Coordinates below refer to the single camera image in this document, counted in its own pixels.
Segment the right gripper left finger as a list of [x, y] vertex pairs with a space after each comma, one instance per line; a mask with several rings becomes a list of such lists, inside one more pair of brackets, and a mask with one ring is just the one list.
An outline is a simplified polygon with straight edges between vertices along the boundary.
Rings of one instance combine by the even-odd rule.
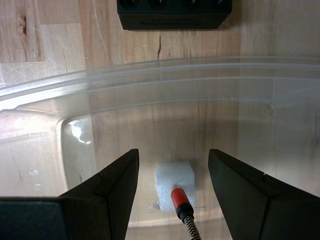
[[131, 149], [58, 197], [2, 197], [2, 240], [123, 240], [138, 185]]

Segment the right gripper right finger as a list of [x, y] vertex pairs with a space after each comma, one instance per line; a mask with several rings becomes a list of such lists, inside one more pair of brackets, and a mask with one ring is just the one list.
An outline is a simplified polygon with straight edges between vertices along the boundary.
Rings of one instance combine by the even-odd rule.
[[211, 149], [212, 186], [234, 240], [318, 240], [320, 198]]

